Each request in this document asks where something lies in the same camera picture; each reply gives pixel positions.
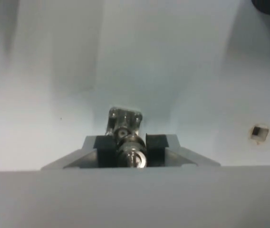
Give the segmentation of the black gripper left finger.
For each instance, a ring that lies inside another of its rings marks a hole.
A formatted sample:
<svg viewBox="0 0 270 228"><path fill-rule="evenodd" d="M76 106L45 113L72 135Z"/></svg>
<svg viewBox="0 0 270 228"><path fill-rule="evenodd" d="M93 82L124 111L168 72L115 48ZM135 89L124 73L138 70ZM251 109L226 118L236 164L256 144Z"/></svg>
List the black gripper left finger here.
<svg viewBox="0 0 270 228"><path fill-rule="evenodd" d="M78 149L50 164L43 170L117 168L117 145L112 136L87 136Z"/></svg>

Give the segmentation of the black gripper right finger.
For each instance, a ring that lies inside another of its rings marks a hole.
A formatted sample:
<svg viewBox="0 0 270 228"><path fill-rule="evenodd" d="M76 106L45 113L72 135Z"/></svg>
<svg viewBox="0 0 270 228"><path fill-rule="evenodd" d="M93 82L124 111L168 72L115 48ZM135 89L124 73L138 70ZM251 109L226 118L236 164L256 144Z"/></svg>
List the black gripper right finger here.
<svg viewBox="0 0 270 228"><path fill-rule="evenodd" d="M176 134L147 134L147 167L214 166L220 163L180 145Z"/></svg>

